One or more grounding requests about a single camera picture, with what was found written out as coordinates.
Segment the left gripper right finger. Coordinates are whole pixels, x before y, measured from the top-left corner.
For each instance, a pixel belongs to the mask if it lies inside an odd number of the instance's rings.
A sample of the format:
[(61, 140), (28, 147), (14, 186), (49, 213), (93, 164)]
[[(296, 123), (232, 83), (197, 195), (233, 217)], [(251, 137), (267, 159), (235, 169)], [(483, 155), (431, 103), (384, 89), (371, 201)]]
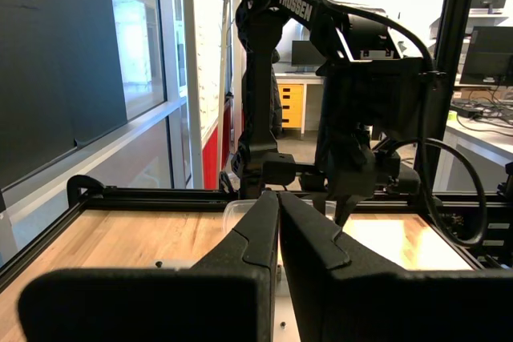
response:
[(509, 341), (512, 274), (408, 271), (289, 192), (281, 254), (303, 341)]

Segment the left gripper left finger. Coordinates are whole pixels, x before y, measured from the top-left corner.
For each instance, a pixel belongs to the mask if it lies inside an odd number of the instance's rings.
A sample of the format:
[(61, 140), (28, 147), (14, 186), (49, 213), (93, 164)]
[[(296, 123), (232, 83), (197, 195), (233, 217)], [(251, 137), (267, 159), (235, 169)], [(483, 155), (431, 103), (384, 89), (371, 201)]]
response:
[(270, 341), (279, 200), (266, 191), (188, 269), (61, 269), (18, 299), (29, 341)]

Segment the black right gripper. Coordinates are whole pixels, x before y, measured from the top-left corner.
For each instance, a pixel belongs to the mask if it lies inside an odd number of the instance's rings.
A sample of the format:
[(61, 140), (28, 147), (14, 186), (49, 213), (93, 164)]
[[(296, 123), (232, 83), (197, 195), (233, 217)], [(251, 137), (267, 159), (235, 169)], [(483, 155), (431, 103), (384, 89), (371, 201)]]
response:
[[(316, 75), (324, 83), (316, 167), (327, 178), (327, 199), (337, 203), (334, 222), (343, 225), (376, 187), (370, 132), (363, 127), (376, 126), (399, 142), (427, 137), (426, 110), (437, 71), (422, 58), (403, 58), (328, 61)], [(325, 193), (312, 194), (321, 214), (325, 201)]]

